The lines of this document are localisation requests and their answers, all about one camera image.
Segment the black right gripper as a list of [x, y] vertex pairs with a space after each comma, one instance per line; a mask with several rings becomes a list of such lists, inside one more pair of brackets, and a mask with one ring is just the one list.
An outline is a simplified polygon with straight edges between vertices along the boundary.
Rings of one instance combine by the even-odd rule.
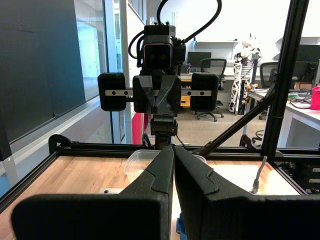
[[182, 87], [177, 75], [162, 75], [159, 85], [153, 85], [150, 75], [138, 75], [131, 88], [126, 87], [122, 72], [102, 73], [97, 80], [100, 106], [106, 112], [123, 111], [131, 102], [136, 113], [178, 113], [183, 96], [190, 97], [192, 111], [211, 112], [216, 108], [219, 77], [214, 73], [193, 73], [189, 88]]

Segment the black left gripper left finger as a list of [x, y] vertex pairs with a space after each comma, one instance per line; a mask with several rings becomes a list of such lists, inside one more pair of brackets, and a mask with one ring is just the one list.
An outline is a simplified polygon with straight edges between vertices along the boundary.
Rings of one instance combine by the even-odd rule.
[[11, 213], [18, 240], [168, 240], [174, 151], [163, 148], [118, 194], [38, 194]]

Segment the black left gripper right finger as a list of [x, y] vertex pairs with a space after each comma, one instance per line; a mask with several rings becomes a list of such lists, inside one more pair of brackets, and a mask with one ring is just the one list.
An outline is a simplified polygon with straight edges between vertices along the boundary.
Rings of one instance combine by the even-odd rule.
[[254, 195], [182, 147], [175, 185], [190, 240], [317, 240], [318, 195]]

